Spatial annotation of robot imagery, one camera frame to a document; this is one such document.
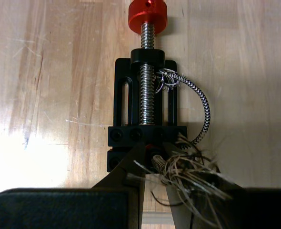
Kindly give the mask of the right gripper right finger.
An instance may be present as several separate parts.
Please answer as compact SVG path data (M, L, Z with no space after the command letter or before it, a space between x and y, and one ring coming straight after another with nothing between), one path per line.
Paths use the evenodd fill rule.
M163 147L169 156L163 183L176 228L281 229L281 189L240 187L198 148Z

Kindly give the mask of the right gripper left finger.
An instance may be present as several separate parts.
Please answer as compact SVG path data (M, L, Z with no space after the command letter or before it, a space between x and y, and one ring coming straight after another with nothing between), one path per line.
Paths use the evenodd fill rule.
M14 188L0 192L0 229L139 229L145 145L138 143L92 188Z

